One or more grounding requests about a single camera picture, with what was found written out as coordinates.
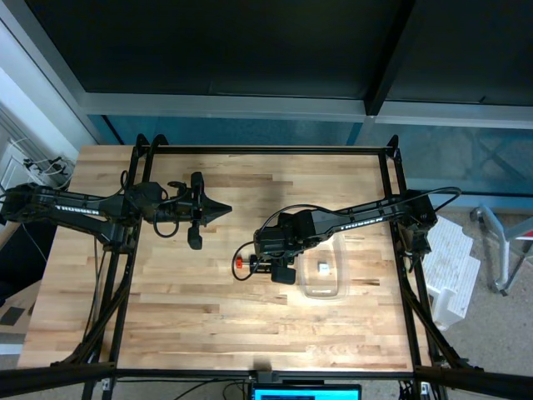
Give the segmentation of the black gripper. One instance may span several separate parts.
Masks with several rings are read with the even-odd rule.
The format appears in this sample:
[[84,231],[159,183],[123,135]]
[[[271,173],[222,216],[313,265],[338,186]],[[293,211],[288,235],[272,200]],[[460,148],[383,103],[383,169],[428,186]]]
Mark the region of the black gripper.
[[214,201],[205,195],[205,183],[200,172],[194,172],[191,175],[190,187],[184,182],[178,181],[170,181],[167,186],[175,188],[177,194],[168,197],[160,204],[160,222],[174,223],[175,228],[170,234],[162,234],[162,237],[171,238],[177,233],[179,223],[190,223],[191,226],[187,231],[187,243],[191,249],[201,250],[200,226],[207,226],[214,220],[230,213],[232,207]]
[[296,270],[291,267],[300,253],[292,227],[265,227],[255,231],[254,248],[257,258],[270,266],[274,283],[293,285]]

